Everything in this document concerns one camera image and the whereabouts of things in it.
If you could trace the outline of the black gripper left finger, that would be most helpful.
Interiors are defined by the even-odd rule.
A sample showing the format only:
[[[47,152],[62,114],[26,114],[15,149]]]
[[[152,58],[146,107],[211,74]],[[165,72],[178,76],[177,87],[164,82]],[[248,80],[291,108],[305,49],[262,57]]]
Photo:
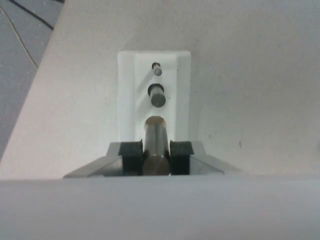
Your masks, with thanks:
[[[143,142],[112,142],[107,153],[78,169],[65,178],[131,177],[142,175]]]

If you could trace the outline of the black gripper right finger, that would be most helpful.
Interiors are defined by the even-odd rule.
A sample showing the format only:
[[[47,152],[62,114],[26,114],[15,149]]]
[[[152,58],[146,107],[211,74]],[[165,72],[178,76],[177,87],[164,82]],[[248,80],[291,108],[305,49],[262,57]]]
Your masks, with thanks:
[[[170,141],[169,147],[172,175],[245,174],[242,169],[208,154],[202,141]]]

